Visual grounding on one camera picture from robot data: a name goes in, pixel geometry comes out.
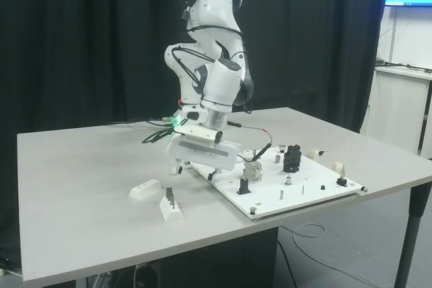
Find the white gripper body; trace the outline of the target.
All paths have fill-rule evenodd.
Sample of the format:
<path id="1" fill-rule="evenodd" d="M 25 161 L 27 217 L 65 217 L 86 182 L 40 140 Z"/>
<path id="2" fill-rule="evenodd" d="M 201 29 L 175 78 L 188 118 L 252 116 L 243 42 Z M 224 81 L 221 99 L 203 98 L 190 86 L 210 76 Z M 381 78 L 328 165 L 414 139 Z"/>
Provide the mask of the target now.
<path id="1" fill-rule="evenodd" d="M 215 144 L 176 134 L 171 137 L 166 152 L 173 159 L 230 171 L 240 149 L 241 145 L 235 142 L 222 140 Z"/>

